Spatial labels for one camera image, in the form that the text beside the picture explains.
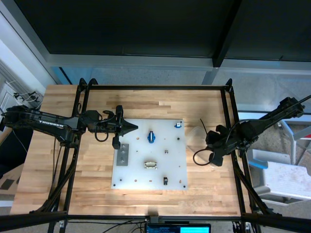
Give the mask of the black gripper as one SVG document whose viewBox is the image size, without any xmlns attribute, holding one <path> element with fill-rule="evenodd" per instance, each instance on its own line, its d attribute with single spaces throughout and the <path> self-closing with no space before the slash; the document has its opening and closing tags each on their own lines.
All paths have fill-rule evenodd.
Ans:
<svg viewBox="0 0 311 233">
<path fill-rule="evenodd" d="M 223 165 L 223 157 L 228 154 L 225 149 L 229 129 L 223 125 L 216 126 L 216 131 L 209 131 L 206 135 L 207 149 L 212 149 L 213 159 L 211 163 L 216 166 Z"/>
<path fill-rule="evenodd" d="M 119 137 L 123 136 L 123 134 L 130 133 L 138 129 L 138 125 L 130 123 L 126 120 L 123 121 L 123 107 L 118 105 L 116 107 L 115 113 L 109 110 L 104 110 L 103 114 L 107 115 L 107 117 L 103 120 L 102 128 L 103 131 L 107 134 L 114 133 L 115 136 L 112 139 L 112 146 L 115 150 L 119 150 L 121 143 L 119 141 Z"/>
</svg>

